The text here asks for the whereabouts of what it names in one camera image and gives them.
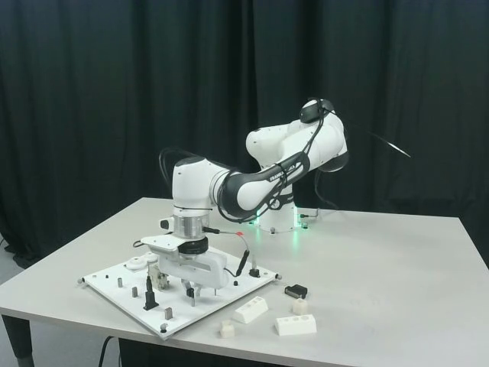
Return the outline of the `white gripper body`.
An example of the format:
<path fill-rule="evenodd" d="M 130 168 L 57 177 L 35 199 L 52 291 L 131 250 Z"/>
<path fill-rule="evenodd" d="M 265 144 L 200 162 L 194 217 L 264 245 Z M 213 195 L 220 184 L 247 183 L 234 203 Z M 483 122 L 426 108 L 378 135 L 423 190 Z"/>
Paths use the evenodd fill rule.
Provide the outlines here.
<path fill-rule="evenodd" d="M 227 256 L 223 253 L 207 251 L 193 258 L 180 253 L 159 254 L 158 266 L 161 272 L 190 281 L 203 287 L 221 289 L 229 282 Z"/>

